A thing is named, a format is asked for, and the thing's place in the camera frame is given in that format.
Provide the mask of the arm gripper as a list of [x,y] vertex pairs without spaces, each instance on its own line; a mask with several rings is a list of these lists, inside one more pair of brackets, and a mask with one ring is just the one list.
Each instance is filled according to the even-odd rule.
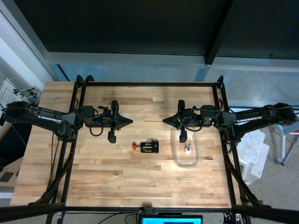
[[104,127],[109,127],[110,131],[108,132],[107,139],[110,143],[116,143],[115,130],[120,130],[133,123],[133,120],[121,116],[118,111],[119,104],[117,100],[113,100],[111,110],[106,107],[103,109],[103,113],[98,115],[97,124],[101,128],[101,132],[97,134],[97,137],[102,135]]
[[176,130],[179,129],[180,125],[180,143],[185,143],[187,141],[187,131],[200,131],[200,116],[194,112],[195,109],[195,106],[193,108],[185,109],[185,102],[179,100],[178,112],[173,116],[163,119],[163,123],[174,127]]

